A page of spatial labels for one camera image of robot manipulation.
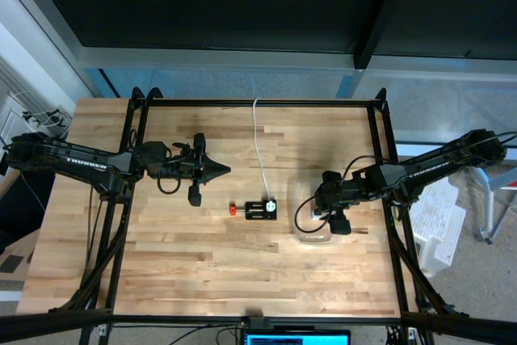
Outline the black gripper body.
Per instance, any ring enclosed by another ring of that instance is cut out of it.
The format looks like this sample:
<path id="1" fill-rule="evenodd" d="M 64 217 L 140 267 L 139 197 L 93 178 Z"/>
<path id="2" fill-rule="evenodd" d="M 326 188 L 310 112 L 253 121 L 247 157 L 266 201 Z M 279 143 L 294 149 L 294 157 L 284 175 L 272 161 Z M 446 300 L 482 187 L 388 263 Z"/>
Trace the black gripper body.
<path id="1" fill-rule="evenodd" d="M 315 191 L 315 201 L 317 210 L 322 214 L 321 220 L 329 225 L 332 234 L 351 234 L 351 223 L 344 210 L 358 204 L 360 200 L 359 187 L 353 180 L 342 180 L 338 172 L 330 170 L 322 174 L 322 183 Z"/>
<path id="2" fill-rule="evenodd" d="M 188 188 L 188 201 L 191 206 L 201 205 L 200 184 L 202 183 L 206 140 L 203 133 L 194 136 L 193 146 L 175 142 L 174 147 L 180 149 L 177 157 L 178 172 L 182 179 L 190 179 L 191 186 Z"/>

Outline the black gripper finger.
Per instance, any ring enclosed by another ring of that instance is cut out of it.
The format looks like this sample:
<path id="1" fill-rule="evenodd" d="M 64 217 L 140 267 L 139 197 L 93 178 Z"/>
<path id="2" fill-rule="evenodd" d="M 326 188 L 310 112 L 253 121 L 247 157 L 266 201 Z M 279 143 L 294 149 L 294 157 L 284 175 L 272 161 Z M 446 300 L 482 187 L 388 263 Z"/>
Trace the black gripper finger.
<path id="1" fill-rule="evenodd" d="M 219 178 L 223 175 L 227 175 L 231 172 L 230 169 L 206 169 L 204 171 L 204 184 Z"/>
<path id="2" fill-rule="evenodd" d="M 229 166 L 214 162 L 209 156 L 204 156 L 204 168 L 206 170 L 231 170 Z"/>

